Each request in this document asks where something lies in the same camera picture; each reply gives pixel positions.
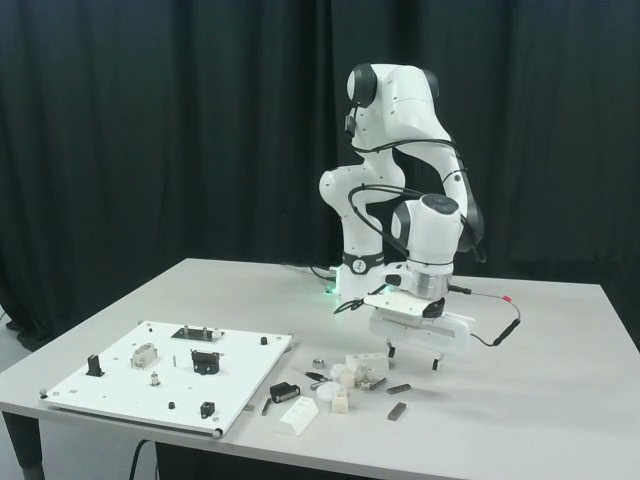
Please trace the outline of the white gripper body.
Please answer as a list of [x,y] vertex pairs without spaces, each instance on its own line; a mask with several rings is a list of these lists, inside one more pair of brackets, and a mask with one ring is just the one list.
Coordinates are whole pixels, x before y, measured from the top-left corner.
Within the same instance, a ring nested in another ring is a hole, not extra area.
[[453,313],[425,319],[419,327],[393,322],[379,311],[375,311],[369,319],[369,330],[374,335],[392,343],[404,343],[430,351],[467,351],[472,326],[472,318]]

